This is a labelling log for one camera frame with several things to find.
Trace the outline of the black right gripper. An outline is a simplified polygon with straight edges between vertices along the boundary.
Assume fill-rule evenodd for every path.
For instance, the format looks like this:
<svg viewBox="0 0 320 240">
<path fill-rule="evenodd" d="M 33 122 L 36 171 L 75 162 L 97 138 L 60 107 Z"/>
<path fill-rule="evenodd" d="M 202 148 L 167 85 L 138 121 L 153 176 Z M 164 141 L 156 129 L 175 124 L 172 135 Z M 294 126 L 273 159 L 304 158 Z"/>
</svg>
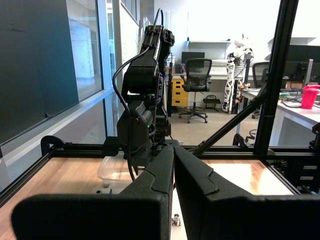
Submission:
<svg viewBox="0 0 320 240">
<path fill-rule="evenodd" d="M 152 135 L 155 132 L 150 110 L 135 110 L 131 116 L 124 112 L 117 123 L 117 136 L 106 138 L 102 152 L 115 157 L 122 149 L 124 157 L 130 157 L 131 169 L 138 176 L 139 167 L 146 167 L 153 160 Z"/>
</svg>

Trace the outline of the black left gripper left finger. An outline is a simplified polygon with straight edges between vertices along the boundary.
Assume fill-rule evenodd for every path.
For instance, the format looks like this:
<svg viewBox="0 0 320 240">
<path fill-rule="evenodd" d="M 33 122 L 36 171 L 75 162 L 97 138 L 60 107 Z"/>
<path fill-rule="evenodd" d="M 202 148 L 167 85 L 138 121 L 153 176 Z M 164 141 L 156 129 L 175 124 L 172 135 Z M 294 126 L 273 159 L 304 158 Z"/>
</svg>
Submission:
<svg viewBox="0 0 320 240">
<path fill-rule="evenodd" d="M 40 194 L 11 214 L 18 240 L 168 240 L 174 150 L 165 146 L 119 194 Z"/>
</svg>

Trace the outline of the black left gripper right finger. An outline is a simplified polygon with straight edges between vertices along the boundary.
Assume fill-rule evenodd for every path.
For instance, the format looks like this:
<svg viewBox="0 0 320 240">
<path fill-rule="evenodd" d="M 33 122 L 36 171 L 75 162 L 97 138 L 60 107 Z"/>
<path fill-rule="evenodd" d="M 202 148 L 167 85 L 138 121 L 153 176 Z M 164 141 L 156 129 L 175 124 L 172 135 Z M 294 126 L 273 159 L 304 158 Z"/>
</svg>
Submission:
<svg viewBox="0 0 320 240">
<path fill-rule="evenodd" d="M 317 240 L 317 195 L 253 195 L 192 153 L 174 149 L 174 177 L 190 240 Z"/>
</svg>

